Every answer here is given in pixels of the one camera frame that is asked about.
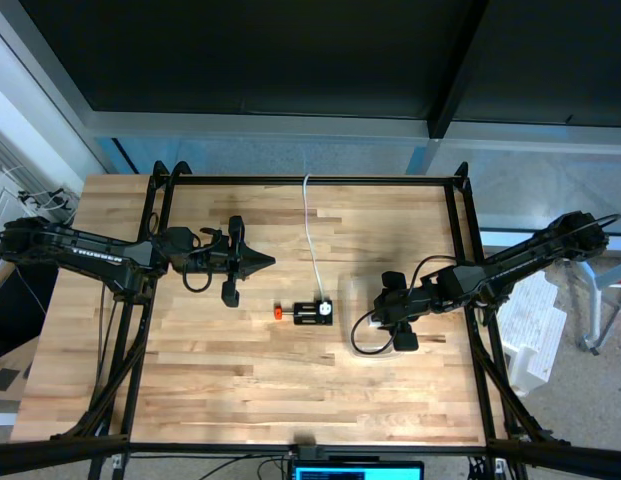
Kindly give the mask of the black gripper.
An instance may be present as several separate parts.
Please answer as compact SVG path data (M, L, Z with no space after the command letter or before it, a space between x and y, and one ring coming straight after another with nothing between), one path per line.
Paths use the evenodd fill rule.
M257 252L244 244L244 237L245 225L242 217L232 216L229 219L228 234L224 235L220 230L216 231L206 253L209 276L215 274L227 276L221 288L221 299L226 307L239 306L240 295L236 288L236 281L241 278L242 247L243 259L247 261L243 265L244 279L276 264L274 257Z
M387 271L382 274L382 291L373 302L372 321L379 330L387 331L395 351L417 351L417 335L410 325L426 314L426 292L410 289L403 273Z

